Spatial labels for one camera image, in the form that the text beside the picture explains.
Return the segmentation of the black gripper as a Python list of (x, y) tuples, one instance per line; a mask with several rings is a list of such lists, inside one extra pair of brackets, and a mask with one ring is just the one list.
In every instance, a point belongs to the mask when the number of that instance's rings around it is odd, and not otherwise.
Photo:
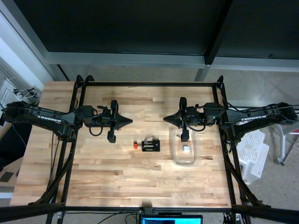
[(201, 129), (194, 129), (192, 126), (198, 126), (201, 124), (199, 120), (199, 112), (197, 112), (196, 106), (187, 106), (187, 99), (185, 97), (181, 97), (179, 101), (179, 109), (176, 113), (164, 117), (164, 121), (170, 123), (177, 128), (180, 128), (180, 120), (181, 120), (181, 127), (182, 127), (182, 134), (181, 134), (181, 141), (187, 142), (189, 140), (189, 129), (195, 132), (201, 132)]
[(107, 139), (110, 143), (116, 142), (116, 136), (114, 134), (115, 129), (121, 129), (122, 127), (133, 123), (132, 119), (126, 118), (118, 113), (119, 105), (116, 100), (111, 101), (110, 109), (103, 108), (100, 115), (100, 127), (103, 130), (104, 127), (110, 128), (107, 132)]

